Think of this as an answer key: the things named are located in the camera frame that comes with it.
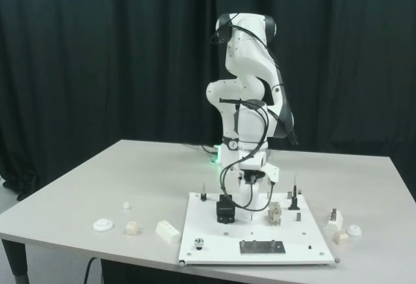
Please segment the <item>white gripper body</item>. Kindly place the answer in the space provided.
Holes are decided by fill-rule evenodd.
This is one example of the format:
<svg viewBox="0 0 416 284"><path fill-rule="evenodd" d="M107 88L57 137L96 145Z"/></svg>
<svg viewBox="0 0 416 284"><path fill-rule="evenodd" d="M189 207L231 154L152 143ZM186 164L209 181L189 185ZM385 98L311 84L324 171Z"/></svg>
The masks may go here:
<svg viewBox="0 0 416 284"><path fill-rule="evenodd" d="M240 191L238 195L239 209L251 213L258 213L261 210L260 202L259 182L255 181L252 183L242 180L240 182Z"/></svg>

